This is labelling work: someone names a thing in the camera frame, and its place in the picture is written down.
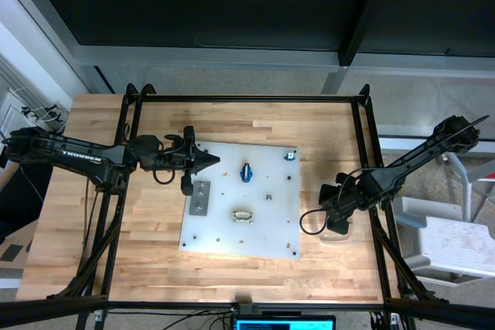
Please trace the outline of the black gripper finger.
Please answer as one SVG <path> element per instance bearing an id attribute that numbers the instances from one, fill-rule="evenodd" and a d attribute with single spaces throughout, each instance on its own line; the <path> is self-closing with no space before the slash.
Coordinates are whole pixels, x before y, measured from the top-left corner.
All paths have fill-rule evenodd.
<path id="1" fill-rule="evenodd" d="M 195 161 L 195 164 L 194 164 L 194 172 L 195 173 L 201 172 L 204 169 L 209 168 L 210 166 L 213 166 L 219 162 L 220 162 L 219 158 L 210 159 L 210 160 L 208 160 L 208 159 L 207 160 L 197 160 L 197 161 Z"/>
<path id="2" fill-rule="evenodd" d="M 208 151 L 202 151 L 200 148 L 194 148 L 194 157 L 196 160 L 220 160 L 220 157 L 210 154 Z"/>

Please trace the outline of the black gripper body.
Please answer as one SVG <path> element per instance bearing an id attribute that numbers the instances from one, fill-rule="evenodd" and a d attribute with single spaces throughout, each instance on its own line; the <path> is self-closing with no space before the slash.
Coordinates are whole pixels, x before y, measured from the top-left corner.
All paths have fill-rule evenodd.
<path id="1" fill-rule="evenodd" d="M 186 126 L 183 130 L 183 136 L 177 134 L 168 134 L 166 139 L 171 141 L 171 146 L 166 149 L 166 170 L 175 173 L 183 171 L 180 188 L 185 196 L 193 194 L 193 182 L 191 174 L 195 155 L 193 149 L 195 146 L 195 133 L 193 126 Z"/>
<path id="2" fill-rule="evenodd" d="M 323 184 L 319 190 L 319 206 L 326 213 L 326 228 L 346 235 L 350 225 L 348 219 L 360 205 L 361 196 L 356 179 L 339 186 Z"/>

